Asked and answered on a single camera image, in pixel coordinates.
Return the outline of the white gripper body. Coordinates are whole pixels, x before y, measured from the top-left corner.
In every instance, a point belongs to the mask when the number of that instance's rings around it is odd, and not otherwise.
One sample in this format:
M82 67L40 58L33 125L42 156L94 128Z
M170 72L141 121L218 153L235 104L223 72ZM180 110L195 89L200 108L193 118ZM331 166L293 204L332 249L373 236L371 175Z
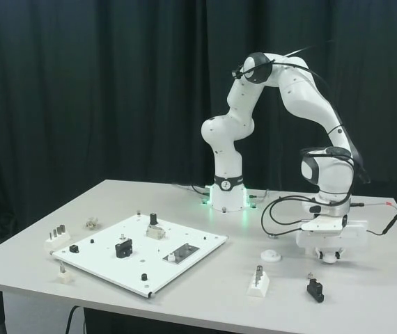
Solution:
M348 221L339 234L300 231L296 243L300 248L358 248L366 245L368 221Z

